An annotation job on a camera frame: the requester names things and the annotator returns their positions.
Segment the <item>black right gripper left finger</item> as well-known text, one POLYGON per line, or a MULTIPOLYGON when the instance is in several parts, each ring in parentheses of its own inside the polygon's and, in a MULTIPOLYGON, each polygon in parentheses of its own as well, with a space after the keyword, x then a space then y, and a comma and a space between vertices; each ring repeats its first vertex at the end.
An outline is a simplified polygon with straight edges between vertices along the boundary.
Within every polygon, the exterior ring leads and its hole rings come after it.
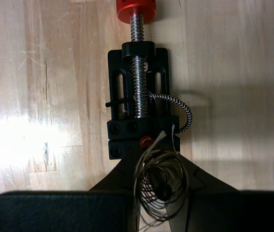
POLYGON ((140 206, 133 175, 141 149, 128 154, 87 191, 0 194, 0 232, 136 232, 140 206))

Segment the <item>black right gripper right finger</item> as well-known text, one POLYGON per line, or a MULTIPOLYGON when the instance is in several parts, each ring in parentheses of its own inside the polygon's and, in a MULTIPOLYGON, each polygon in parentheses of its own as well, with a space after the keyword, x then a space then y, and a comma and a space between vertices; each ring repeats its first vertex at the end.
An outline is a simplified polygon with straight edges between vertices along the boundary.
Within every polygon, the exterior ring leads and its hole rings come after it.
POLYGON ((274 232, 274 191, 238 190, 180 156, 188 174, 173 232, 274 232))

